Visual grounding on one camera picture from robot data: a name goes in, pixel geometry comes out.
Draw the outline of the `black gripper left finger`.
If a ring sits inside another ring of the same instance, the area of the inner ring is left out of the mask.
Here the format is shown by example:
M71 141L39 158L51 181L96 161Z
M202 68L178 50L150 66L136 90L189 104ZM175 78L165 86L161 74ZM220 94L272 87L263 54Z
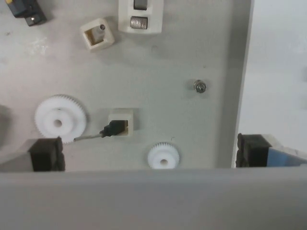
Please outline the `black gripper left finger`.
M61 137L27 140L18 150L0 157L2 172L64 172Z

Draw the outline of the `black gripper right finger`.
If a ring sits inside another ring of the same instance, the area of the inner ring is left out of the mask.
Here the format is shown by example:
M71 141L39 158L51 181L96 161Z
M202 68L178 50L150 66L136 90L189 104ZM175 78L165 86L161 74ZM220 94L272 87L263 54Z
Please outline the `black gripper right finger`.
M307 165L307 154L282 145L274 136L238 134L236 167L296 167Z

